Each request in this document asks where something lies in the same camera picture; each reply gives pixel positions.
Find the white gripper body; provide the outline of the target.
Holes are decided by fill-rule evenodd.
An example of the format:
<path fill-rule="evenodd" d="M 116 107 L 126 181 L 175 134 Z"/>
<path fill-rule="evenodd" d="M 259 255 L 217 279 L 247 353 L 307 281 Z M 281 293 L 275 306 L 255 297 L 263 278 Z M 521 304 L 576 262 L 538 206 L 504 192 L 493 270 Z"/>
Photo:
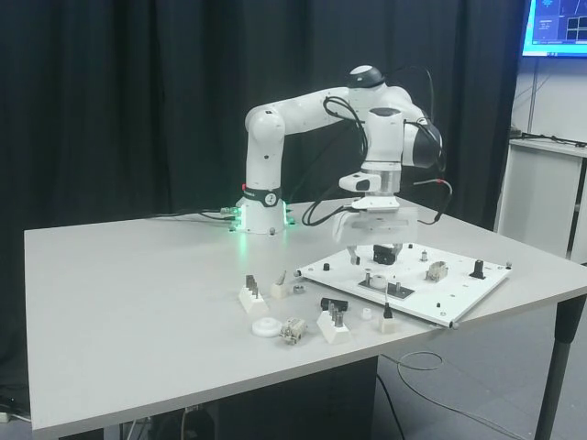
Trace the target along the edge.
<path fill-rule="evenodd" d="M 340 245 L 388 245 L 417 239 L 418 211 L 401 207 L 393 211 L 359 211 L 337 214 L 333 239 Z"/>

